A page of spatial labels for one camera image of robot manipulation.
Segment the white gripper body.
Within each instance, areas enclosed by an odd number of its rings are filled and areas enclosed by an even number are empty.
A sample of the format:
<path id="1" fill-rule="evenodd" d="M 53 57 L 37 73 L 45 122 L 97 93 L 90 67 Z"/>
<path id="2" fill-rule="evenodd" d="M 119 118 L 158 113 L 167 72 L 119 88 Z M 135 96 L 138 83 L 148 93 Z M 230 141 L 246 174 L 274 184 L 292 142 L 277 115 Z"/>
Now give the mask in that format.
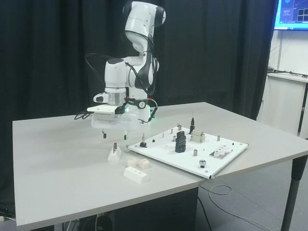
<path id="1" fill-rule="evenodd" d="M 140 123 L 135 114 L 105 115 L 94 113 L 91 120 L 93 128 L 100 130 L 136 130 Z"/>

